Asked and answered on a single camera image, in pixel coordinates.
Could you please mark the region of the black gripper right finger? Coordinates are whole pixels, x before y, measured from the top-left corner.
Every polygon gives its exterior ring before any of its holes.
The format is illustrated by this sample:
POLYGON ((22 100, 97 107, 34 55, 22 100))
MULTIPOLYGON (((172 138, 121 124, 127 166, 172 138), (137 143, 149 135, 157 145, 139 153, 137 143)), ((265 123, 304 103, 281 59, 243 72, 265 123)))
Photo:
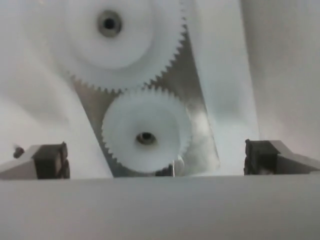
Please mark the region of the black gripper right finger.
POLYGON ((320 173, 320 161, 291 151, 280 140, 245 140, 243 173, 308 175, 320 173))

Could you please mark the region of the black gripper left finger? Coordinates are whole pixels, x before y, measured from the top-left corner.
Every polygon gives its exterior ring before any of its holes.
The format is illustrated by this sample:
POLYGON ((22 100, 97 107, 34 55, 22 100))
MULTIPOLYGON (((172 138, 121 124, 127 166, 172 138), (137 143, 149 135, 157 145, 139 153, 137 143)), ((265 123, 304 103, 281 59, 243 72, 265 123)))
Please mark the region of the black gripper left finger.
POLYGON ((24 149, 14 147, 13 160, 0 165, 2 180, 60 180, 71 178, 68 147, 59 144, 36 144, 24 149))

